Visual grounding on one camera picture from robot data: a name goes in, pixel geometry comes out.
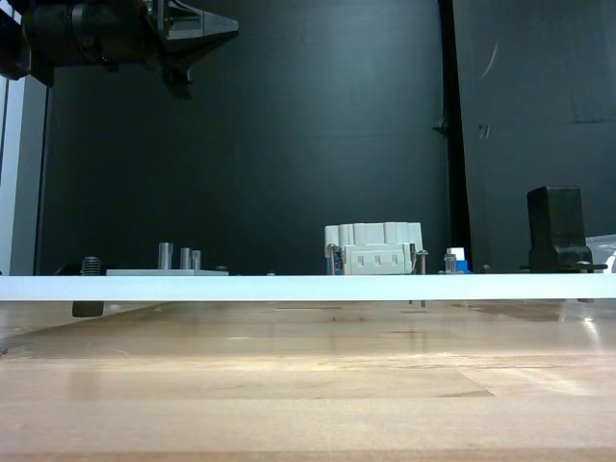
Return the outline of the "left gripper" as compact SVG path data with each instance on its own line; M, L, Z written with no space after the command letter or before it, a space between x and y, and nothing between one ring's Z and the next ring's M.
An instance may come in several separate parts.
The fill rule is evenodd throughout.
M145 17L162 44L163 81L178 99L192 97L192 66L239 32L236 20L182 1L147 1Z

